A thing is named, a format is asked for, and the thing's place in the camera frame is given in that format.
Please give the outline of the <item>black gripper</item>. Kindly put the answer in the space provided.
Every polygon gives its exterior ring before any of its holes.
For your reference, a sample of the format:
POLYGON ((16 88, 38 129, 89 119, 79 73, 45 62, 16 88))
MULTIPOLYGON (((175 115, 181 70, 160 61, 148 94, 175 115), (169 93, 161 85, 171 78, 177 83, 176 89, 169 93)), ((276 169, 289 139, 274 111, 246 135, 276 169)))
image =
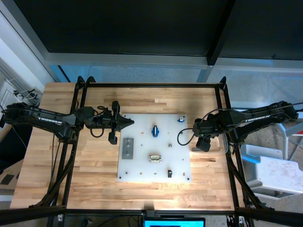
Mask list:
POLYGON ((119 131, 134 124, 134 121, 132 119, 120 115, 119 111, 120 111, 119 103, 117 101, 113 101, 112 110, 110 111, 108 108, 106 108, 102 114, 101 129, 111 130, 111 132, 108 134, 108 141, 110 142, 110 144, 117 144, 117 137, 116 137, 117 121, 120 122, 118 124, 119 131))
POLYGON ((198 138, 196 148, 208 152, 211 139, 218 137, 218 116, 209 115, 206 120, 195 119, 193 132, 194 136, 198 138))

